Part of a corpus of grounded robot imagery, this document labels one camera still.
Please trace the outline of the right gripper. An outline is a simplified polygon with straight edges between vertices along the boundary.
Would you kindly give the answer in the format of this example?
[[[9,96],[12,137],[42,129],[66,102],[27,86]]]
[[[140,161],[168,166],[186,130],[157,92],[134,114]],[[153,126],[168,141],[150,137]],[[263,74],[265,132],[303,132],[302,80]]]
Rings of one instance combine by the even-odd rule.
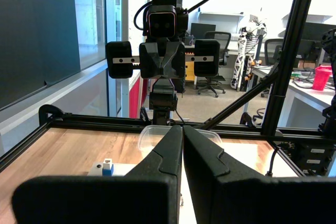
[[[185,76],[185,63],[194,63],[197,77],[214,77],[218,74],[220,44],[215,39],[197,40],[194,48],[186,48],[183,42],[167,42],[163,48],[156,42],[144,42],[139,54],[132,55],[128,41],[106,44],[109,76],[113,79],[132,77],[135,69],[143,79],[181,79]]]

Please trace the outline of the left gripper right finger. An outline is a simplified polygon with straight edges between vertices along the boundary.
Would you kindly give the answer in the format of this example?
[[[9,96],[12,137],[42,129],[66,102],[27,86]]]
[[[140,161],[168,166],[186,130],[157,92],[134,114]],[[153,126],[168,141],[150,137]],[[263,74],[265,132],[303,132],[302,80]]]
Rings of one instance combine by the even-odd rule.
[[[335,179],[267,177],[191,126],[183,131],[198,223],[335,223]]]

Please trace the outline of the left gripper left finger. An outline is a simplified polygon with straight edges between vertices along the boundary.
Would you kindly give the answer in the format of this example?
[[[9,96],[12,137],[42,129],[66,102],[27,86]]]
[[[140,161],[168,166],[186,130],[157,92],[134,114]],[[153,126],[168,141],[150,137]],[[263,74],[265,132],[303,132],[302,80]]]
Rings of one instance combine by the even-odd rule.
[[[173,126],[124,176],[42,176],[12,196],[18,223],[178,223],[183,131]]]

